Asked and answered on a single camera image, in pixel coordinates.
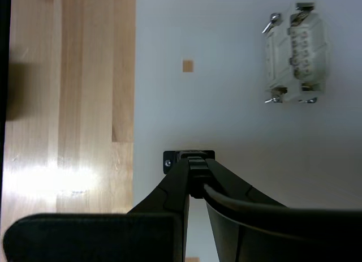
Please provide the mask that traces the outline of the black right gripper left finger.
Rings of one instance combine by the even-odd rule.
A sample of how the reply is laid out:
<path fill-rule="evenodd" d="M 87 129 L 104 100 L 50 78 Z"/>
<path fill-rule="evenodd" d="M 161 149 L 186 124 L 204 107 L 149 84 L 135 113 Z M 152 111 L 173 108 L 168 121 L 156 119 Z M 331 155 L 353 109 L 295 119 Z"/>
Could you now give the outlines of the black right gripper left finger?
<path fill-rule="evenodd" d="M 4 235 L 8 261 L 183 261 L 187 160 L 126 214 L 34 214 Z"/>

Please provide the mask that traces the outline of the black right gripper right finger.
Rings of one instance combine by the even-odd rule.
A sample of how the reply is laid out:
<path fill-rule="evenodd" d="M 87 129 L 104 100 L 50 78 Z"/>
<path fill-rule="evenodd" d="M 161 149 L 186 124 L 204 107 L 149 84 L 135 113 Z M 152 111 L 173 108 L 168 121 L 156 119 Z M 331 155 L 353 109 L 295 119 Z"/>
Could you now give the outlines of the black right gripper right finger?
<path fill-rule="evenodd" d="M 215 160 L 205 185 L 220 261 L 360 261 L 361 211 L 289 208 Z"/>

